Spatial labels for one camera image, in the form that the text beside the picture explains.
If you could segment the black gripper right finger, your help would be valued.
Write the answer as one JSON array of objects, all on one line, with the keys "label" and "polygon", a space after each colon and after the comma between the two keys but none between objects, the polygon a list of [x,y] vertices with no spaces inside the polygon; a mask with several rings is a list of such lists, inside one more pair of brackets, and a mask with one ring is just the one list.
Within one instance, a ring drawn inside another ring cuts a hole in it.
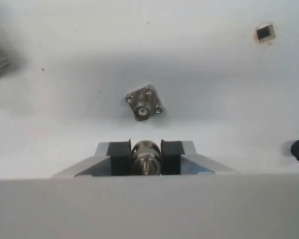
[{"label": "black gripper right finger", "polygon": [[193,141],[165,141],[160,143],[162,175],[230,175],[237,171],[197,153]]}]

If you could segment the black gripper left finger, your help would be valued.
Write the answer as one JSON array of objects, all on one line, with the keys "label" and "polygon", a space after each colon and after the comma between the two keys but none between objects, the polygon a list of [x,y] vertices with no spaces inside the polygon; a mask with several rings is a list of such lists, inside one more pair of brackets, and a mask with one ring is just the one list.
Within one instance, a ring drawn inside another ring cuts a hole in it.
[{"label": "black gripper left finger", "polygon": [[53,177],[78,176],[130,176],[131,173],[131,141],[100,142],[96,152]]}]

